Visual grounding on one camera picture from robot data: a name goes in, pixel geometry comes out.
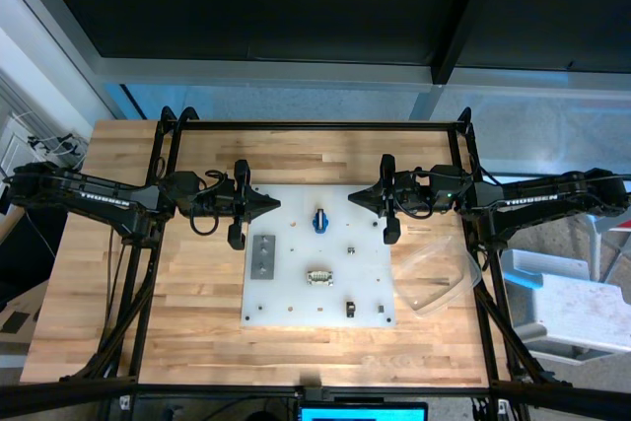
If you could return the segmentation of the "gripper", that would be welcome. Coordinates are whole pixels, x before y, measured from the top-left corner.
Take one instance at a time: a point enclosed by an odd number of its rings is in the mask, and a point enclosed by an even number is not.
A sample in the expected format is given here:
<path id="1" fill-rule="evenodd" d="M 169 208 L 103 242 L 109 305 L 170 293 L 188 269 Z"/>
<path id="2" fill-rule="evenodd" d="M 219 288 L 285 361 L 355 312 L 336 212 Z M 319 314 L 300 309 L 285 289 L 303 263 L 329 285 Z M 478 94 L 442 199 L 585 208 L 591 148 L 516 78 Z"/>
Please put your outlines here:
<path id="1" fill-rule="evenodd" d="M 243 225 L 281 206 L 281 201 L 250 186 L 250 168 L 246 160 L 237 160 L 234 177 L 220 187 L 216 199 L 216 216 L 231 218 L 227 241 L 232 249 L 245 248 Z"/>
<path id="2" fill-rule="evenodd" d="M 396 213 L 421 220 L 418 209 L 409 204 L 409 197 L 416 197 L 416 183 L 410 172 L 398 172 L 393 155 L 384 154 L 380 162 L 380 179 L 367 188 L 352 192 L 348 200 L 386 219 L 383 231 L 384 243 L 394 245 L 401 236 L 400 221 Z"/>

